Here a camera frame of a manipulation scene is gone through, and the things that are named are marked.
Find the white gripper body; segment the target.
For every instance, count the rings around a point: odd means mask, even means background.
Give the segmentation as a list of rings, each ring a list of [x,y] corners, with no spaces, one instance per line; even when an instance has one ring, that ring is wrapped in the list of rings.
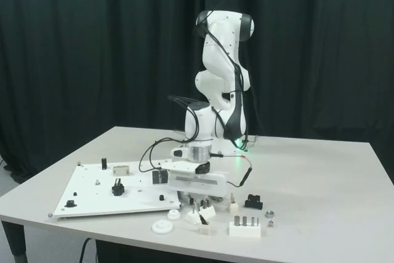
[[[207,196],[225,196],[227,194],[227,175],[222,172],[207,174],[169,172],[167,184],[179,192]]]

